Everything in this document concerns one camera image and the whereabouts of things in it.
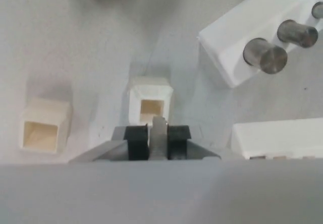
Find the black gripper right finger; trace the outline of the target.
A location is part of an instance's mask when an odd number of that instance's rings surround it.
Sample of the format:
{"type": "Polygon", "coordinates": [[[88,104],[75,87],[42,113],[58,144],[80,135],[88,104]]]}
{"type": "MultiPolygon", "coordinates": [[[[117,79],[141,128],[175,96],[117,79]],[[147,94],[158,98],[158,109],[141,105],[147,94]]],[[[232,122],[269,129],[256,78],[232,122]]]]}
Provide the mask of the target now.
{"type": "Polygon", "coordinates": [[[221,159],[220,155],[192,141],[188,125],[170,126],[167,128],[168,160],[201,160],[206,157],[221,159]]]}

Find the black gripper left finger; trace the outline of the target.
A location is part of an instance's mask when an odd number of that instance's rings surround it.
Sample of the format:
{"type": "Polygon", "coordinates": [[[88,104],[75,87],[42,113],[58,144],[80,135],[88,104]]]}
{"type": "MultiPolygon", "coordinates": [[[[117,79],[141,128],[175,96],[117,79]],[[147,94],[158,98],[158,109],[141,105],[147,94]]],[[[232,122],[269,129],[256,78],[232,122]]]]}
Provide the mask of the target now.
{"type": "Polygon", "coordinates": [[[112,138],[70,162],[148,160],[148,126],[115,127],[112,138]]]}

